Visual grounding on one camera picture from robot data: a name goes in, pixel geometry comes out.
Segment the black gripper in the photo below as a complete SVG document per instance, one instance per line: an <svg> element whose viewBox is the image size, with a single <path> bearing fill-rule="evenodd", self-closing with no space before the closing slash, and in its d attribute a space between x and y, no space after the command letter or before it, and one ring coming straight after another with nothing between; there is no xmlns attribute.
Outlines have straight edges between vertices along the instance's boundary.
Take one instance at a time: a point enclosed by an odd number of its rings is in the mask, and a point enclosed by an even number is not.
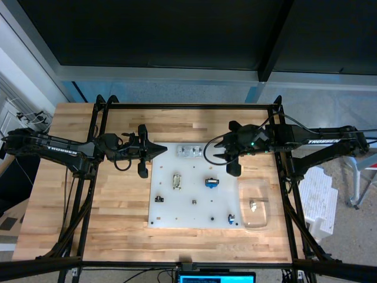
<svg viewBox="0 0 377 283"><path fill-rule="evenodd" d="M147 139L148 133L145 124L138 126L138 136L134 133L123 133L123 136L129 137L128 142L122 145L119 150L119 160L128 160L128 166L125 169L119 169L125 172L130 169L132 160L139 160L137 172L139 177L148 178L148 169L146 168L146 161L150 162L155 157L167 151L166 146L152 143Z"/></svg>
<svg viewBox="0 0 377 283"><path fill-rule="evenodd" d="M229 123L230 132L222 137L222 141L214 145L215 148L225 148L226 152L214 154L215 158L224 160L226 172L233 177L239 177L242 167L239 157L250 153L254 149L257 135L260 133L259 126L248 124L242 126L237 121Z"/></svg>

